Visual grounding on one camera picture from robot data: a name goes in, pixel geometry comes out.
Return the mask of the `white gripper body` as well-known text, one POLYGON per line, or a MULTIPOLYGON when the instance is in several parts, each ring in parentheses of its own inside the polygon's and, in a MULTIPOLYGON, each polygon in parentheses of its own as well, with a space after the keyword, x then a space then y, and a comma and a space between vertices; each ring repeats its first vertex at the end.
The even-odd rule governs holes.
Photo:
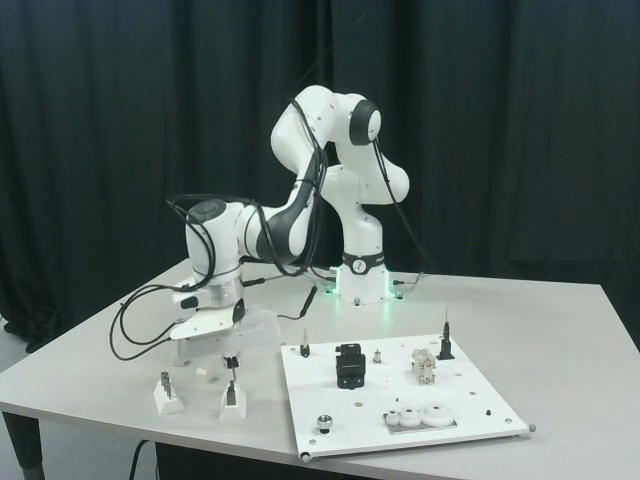
POLYGON ((247 349, 279 346, 277 315, 249 310, 238 322, 231 309, 203 309, 172 329, 179 357, 232 356, 247 349))

